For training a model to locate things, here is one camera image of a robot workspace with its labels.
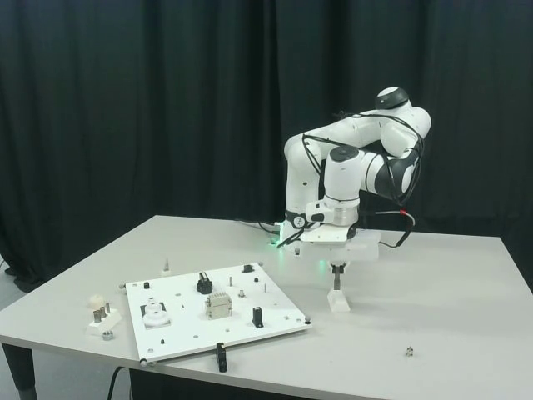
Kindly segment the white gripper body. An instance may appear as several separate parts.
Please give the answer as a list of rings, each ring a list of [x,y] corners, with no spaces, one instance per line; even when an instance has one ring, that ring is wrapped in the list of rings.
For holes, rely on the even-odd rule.
[[[306,232],[302,235],[300,256],[329,263],[375,261],[379,257],[379,232]]]

